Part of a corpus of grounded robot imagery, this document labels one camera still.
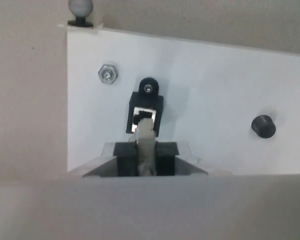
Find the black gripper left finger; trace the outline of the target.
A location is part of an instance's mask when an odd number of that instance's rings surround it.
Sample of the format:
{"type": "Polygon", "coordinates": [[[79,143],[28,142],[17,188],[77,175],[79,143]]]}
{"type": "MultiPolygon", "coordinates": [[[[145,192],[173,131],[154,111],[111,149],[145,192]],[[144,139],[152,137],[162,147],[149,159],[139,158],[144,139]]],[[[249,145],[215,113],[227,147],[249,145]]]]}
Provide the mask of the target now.
{"type": "Polygon", "coordinates": [[[137,175],[138,147],[134,141],[106,143],[101,156],[81,166],[83,178],[136,177],[137,175]]]}

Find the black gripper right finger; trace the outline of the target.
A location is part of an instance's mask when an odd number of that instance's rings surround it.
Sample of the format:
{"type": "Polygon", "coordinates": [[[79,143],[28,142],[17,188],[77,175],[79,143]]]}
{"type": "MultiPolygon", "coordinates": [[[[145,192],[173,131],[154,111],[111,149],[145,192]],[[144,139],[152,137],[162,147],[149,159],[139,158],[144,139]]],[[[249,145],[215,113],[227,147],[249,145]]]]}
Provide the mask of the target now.
{"type": "Polygon", "coordinates": [[[157,176],[207,175],[201,158],[194,156],[186,141],[156,142],[155,170],[157,176]]]}

